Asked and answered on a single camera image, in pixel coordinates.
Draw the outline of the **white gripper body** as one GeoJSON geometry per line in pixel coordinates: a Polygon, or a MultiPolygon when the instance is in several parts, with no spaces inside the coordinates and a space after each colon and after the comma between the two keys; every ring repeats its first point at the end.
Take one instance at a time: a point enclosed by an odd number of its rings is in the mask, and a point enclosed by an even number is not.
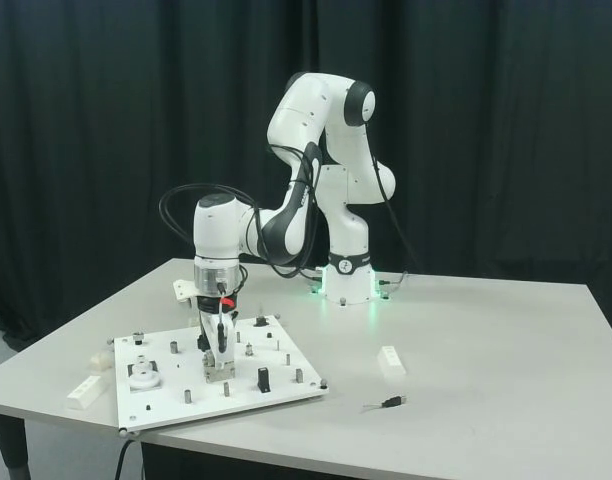
{"type": "Polygon", "coordinates": [[[233,361],[235,326],[230,313],[200,312],[201,335],[199,348],[211,351],[216,361],[233,361]]]}

